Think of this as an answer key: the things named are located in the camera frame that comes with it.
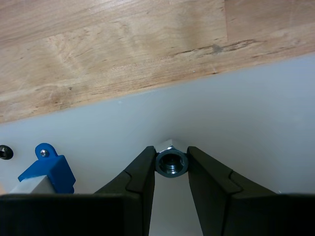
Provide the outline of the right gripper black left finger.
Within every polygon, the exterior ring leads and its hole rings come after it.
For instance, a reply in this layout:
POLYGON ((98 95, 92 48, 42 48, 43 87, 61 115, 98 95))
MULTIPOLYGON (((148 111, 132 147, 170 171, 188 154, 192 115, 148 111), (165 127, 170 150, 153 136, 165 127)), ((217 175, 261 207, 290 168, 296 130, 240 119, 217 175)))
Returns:
POLYGON ((75 178, 63 155, 38 146, 37 160, 19 181, 47 177, 52 194, 6 194, 0 198, 3 236, 146 236, 155 187, 153 146, 93 194, 75 194, 75 178))

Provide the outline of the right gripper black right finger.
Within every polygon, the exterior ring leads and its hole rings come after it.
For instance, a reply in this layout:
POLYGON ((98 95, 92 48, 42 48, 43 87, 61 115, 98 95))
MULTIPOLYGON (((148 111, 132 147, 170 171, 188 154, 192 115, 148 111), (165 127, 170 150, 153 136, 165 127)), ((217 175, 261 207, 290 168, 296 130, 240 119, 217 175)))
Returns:
POLYGON ((315 196, 277 194, 196 147, 189 186, 205 236, 313 236, 315 196))

